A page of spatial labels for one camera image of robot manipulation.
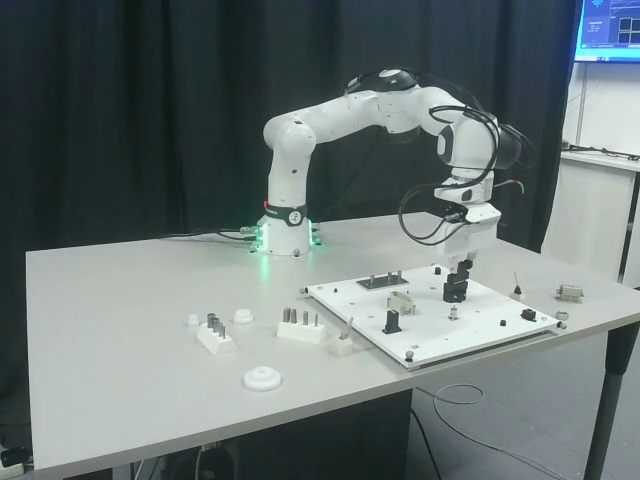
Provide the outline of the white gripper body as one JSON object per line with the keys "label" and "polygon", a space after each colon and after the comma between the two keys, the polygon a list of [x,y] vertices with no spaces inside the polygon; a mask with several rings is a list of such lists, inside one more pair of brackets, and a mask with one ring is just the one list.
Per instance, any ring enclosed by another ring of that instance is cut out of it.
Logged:
{"label": "white gripper body", "polygon": [[430,244],[442,259],[462,254],[464,260],[469,252],[486,249],[495,242],[498,221],[499,217],[494,216],[479,223],[445,222]]}

